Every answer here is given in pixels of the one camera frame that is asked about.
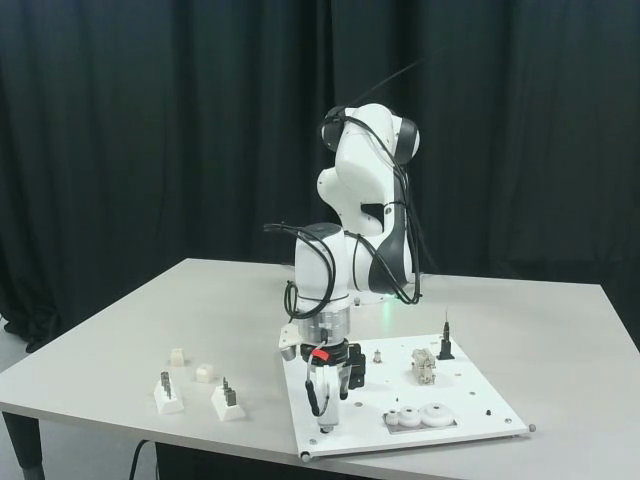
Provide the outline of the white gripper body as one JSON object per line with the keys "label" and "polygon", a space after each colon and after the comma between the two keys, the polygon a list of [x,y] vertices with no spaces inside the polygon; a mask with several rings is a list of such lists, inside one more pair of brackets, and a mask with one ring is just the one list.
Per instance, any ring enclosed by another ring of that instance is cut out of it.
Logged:
{"label": "white gripper body", "polygon": [[343,392],[342,365],[314,366],[307,363],[305,389],[311,413],[319,426],[339,424],[339,402]]}

